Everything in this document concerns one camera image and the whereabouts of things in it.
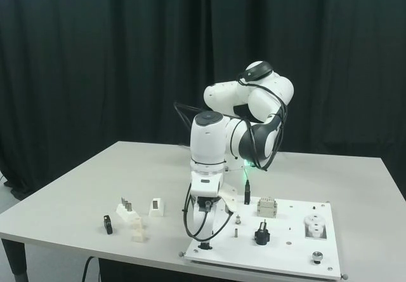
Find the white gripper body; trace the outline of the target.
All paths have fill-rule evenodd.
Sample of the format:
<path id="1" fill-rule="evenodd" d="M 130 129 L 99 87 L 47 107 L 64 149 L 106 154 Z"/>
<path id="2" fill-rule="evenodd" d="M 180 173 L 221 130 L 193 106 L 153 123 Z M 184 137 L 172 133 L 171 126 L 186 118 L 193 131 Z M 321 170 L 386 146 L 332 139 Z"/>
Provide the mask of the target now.
<path id="1" fill-rule="evenodd" d="M 219 234 L 237 211 L 237 197 L 223 189 L 217 196 L 190 191 L 192 214 L 190 237 L 196 241 L 210 241 Z"/>

